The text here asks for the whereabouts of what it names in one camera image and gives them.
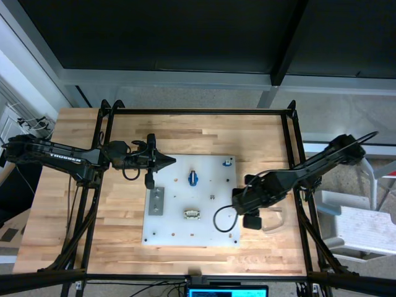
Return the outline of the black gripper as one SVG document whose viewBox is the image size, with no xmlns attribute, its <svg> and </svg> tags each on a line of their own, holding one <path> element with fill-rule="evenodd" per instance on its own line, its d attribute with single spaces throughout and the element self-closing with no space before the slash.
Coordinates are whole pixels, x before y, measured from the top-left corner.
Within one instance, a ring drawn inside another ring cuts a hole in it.
<svg viewBox="0 0 396 297">
<path fill-rule="evenodd" d="M 154 189 L 155 181 L 153 173 L 156 169 L 161 170 L 176 163 L 176 159 L 167 155 L 159 154 L 156 156 L 155 134 L 148 134 L 147 141 L 134 140 L 132 144 L 137 146 L 137 150 L 131 153 L 133 169 L 146 170 L 145 186 L 147 189 Z"/>
<path fill-rule="evenodd" d="M 245 189 L 250 187 L 248 184 L 254 179 L 254 175 L 246 174 L 244 176 L 244 188 L 234 188 L 232 190 L 232 207 L 236 210 L 237 215 L 241 215 L 239 210 L 241 208 L 241 199 Z M 260 217 L 260 212 L 258 208 L 251 209 L 250 211 L 244 212 L 243 214 L 243 227 L 250 230 L 260 230 L 262 228 L 262 219 Z"/>
</svg>

